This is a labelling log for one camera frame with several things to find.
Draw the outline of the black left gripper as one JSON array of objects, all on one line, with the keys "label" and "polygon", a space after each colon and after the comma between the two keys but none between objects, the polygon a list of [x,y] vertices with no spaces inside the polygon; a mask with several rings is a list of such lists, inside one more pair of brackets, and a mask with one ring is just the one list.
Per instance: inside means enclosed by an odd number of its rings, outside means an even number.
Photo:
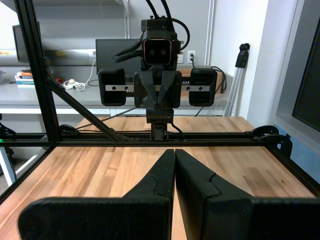
[{"label": "black left gripper", "polygon": [[209,107],[214,103],[217,72],[212,68],[193,68],[190,75],[179,71],[152,67],[137,71],[132,82],[126,82],[124,69],[101,70],[98,73],[101,102],[104,106],[119,107],[127,97],[134,97],[137,108],[175,109],[180,106],[182,92],[187,92],[188,101],[194,107]]}]

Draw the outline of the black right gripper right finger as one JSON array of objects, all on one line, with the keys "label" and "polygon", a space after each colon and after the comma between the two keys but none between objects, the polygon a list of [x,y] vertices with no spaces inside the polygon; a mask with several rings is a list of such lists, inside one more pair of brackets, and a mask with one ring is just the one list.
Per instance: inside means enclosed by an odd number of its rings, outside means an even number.
[{"label": "black right gripper right finger", "polygon": [[318,198],[254,197],[182,149],[176,191],[189,240],[318,240]]}]

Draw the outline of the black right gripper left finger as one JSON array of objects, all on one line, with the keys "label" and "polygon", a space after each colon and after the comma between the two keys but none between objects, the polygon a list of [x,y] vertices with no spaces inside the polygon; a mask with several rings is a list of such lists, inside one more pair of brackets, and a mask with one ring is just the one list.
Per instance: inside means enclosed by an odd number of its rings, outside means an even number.
[{"label": "black right gripper left finger", "polygon": [[47,197],[19,215],[23,240],[169,240],[176,155],[166,150],[123,197]]}]

